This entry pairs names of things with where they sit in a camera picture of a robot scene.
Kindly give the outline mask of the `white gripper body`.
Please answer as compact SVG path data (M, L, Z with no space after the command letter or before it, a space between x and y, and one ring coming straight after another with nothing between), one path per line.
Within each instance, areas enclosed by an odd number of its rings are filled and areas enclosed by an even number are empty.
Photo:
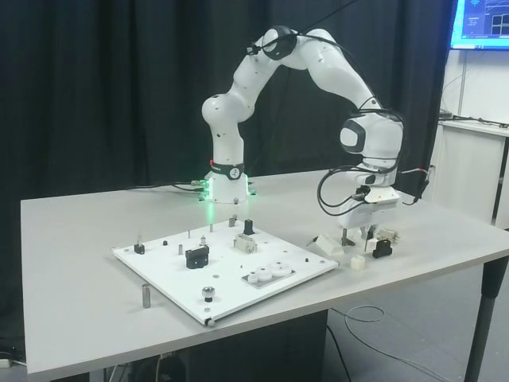
M339 206L339 225L342 228L353 229L385 223L394 217L398 203L399 200L366 203L348 199Z

